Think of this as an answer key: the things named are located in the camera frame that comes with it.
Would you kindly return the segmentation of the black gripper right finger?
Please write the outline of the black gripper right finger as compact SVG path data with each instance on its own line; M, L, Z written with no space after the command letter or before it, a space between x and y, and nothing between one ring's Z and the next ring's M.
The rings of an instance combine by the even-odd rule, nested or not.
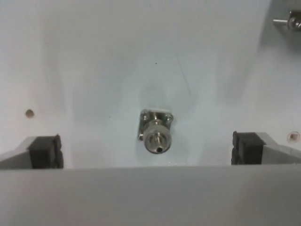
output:
M301 152L265 132L233 132L232 165L300 164Z

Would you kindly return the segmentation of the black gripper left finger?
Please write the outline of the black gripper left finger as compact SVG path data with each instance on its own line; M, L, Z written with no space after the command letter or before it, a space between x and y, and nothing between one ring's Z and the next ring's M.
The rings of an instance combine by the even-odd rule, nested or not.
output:
M63 169L60 135L27 137L14 150L0 155L1 170Z

